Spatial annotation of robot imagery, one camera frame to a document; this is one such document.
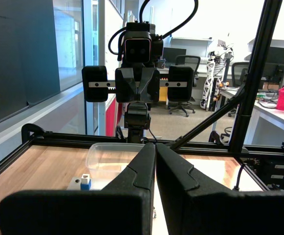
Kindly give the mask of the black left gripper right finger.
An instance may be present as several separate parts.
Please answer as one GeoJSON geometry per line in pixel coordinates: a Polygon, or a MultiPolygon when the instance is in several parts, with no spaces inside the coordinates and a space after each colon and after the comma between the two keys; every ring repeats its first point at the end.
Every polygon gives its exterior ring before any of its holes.
{"type": "Polygon", "coordinates": [[[156,177],[171,235],[284,235],[284,191],[239,192],[169,147],[156,146],[156,177]]]}

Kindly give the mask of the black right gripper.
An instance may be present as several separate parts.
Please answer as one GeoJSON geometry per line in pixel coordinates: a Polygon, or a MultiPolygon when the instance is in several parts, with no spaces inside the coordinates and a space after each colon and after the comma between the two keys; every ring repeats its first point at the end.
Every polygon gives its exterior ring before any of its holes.
{"type": "Polygon", "coordinates": [[[186,66],[172,66],[167,73],[141,63],[125,65],[114,72],[114,80],[108,80],[105,66],[86,66],[82,69],[85,100],[105,102],[109,94],[116,94],[118,103],[157,103],[160,88],[168,89],[168,100],[188,101],[194,83],[194,70],[186,66]]]}

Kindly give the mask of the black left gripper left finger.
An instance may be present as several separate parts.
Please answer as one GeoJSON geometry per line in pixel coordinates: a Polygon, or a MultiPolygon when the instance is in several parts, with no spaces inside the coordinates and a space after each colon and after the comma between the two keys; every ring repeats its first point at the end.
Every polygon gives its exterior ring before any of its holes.
{"type": "Polygon", "coordinates": [[[3,235],[149,235],[155,146],[144,145],[101,190],[23,190],[0,202],[3,235]]]}

